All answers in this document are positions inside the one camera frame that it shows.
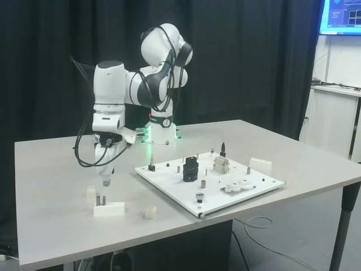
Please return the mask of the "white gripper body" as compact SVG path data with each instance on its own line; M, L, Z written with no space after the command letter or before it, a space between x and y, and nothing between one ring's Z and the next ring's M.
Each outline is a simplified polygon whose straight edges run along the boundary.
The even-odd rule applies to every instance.
M96 172L103 180L110 180L112 171L115 167L115 161L109 162L116 155L118 155L122 150L122 145L115 144L111 147L102 147L98 143L95 147L95 163L96 163Z

